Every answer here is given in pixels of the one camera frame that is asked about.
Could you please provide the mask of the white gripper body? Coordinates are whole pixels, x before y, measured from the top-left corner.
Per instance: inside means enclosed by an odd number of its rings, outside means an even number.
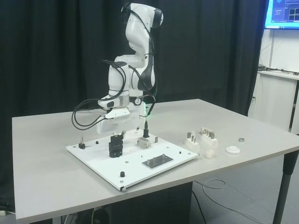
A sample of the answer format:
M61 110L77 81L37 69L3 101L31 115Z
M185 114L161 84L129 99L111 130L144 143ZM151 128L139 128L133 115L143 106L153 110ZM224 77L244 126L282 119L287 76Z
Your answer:
M105 119L96 125L97 133L121 133L136 129L140 124L138 115L130 114L125 117Z

